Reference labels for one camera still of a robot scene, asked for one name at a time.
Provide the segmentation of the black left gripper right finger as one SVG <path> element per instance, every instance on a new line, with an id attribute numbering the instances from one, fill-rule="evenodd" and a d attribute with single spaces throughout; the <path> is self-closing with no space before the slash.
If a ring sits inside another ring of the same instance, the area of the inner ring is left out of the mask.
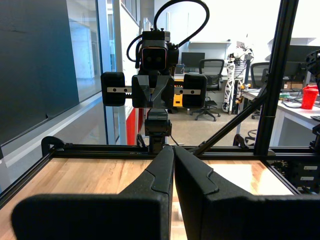
<path id="1" fill-rule="evenodd" d="M 318 195 L 254 195 L 175 148 L 175 186 L 190 240 L 317 240 Z"/>

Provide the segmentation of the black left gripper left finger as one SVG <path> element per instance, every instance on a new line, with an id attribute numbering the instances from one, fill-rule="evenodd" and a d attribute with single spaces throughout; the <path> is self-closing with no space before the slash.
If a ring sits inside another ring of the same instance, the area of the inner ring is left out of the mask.
<path id="1" fill-rule="evenodd" d="M 37 194 L 11 214 L 18 240 L 168 240 L 174 151 L 164 147 L 119 194 Z"/>

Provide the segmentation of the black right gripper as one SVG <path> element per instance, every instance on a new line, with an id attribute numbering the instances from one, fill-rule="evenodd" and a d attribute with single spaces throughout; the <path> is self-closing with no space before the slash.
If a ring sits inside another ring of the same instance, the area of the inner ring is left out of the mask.
<path id="1" fill-rule="evenodd" d="M 182 95 L 184 108 L 201 109 L 205 105 L 207 77 L 186 74 L 178 87 L 170 75 L 134 75 L 131 85 L 125 85 L 123 72 L 105 72 L 101 75 L 102 100 L 108 107 L 123 106 L 131 99 L 134 108 L 171 109 L 174 96 Z"/>

